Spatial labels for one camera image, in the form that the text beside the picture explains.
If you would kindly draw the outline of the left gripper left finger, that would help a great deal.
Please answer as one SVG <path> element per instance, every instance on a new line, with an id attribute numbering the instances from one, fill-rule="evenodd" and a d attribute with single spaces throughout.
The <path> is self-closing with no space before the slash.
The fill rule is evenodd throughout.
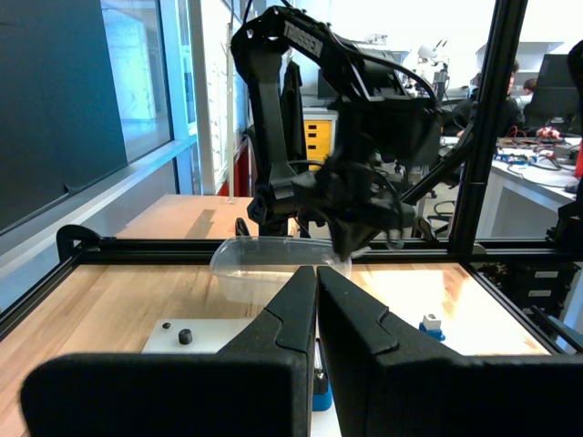
<path id="1" fill-rule="evenodd" d="M 213 354 L 73 353 L 25 378 L 33 436 L 306 436 L 317 281 L 296 270 Z"/>

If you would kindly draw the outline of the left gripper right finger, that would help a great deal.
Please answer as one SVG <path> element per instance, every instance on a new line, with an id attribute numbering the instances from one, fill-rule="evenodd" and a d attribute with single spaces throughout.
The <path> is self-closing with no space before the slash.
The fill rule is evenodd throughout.
<path id="1" fill-rule="evenodd" d="M 345 436 L 577 436 L 579 356 L 462 355 L 336 270 L 317 270 L 318 321 Z"/>

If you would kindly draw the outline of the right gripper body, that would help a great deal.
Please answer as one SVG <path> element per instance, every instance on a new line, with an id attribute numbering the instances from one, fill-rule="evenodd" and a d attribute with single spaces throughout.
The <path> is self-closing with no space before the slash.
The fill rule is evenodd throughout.
<path id="1" fill-rule="evenodd" d="M 370 241 L 381 233 L 397 241 L 415 219 L 415 208 L 381 170 L 348 160 L 327 158 L 297 176 L 296 198 L 324 221 L 333 241 Z"/>

